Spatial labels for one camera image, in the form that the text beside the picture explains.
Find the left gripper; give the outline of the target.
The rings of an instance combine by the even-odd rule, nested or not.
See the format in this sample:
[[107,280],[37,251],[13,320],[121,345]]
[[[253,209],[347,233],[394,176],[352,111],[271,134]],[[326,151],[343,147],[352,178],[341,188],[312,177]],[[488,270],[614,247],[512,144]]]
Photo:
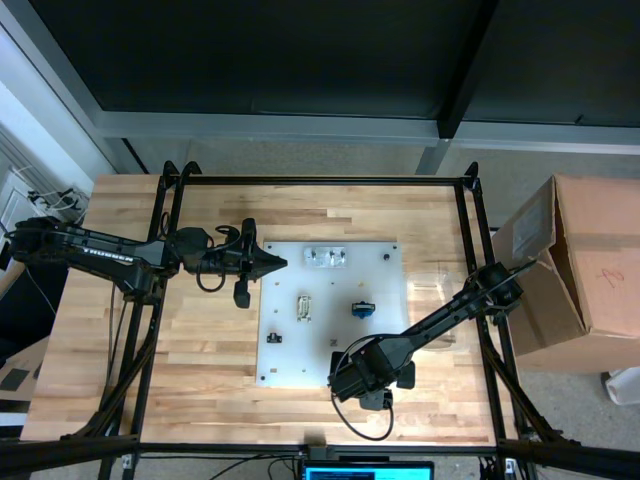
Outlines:
[[[253,218],[246,218],[240,230],[231,225],[221,225],[216,231],[225,234],[226,240],[223,244],[208,247],[199,260],[198,287],[203,292],[216,293],[224,287],[227,275],[234,274],[238,277],[234,284],[234,303],[238,308],[248,308],[251,301],[248,283],[256,249],[257,260],[264,263],[257,267],[258,279],[287,267],[287,260],[274,255],[269,248],[257,247],[257,226]],[[206,287],[201,280],[202,274],[216,274],[220,283],[214,288]]]

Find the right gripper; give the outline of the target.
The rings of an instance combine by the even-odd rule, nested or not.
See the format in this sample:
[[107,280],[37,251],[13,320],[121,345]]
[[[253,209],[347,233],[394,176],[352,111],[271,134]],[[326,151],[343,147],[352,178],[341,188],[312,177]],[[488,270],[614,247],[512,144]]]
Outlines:
[[328,382],[340,401],[362,398],[385,390],[392,383],[400,389],[415,387],[413,352],[406,346],[370,344],[347,356],[334,352]]

